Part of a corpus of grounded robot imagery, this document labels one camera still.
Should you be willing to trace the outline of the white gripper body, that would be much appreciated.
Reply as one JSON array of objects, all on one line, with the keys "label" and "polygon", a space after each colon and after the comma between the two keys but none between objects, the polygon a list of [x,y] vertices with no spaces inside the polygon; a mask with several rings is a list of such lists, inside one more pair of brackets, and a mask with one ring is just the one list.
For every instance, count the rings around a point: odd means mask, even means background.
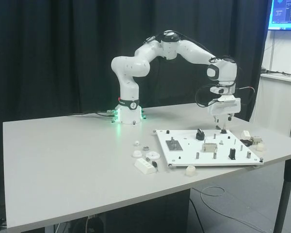
[{"label": "white gripper body", "polygon": [[208,108],[208,113],[212,116],[236,114],[241,111],[241,99],[235,98],[231,101],[219,101]]}]

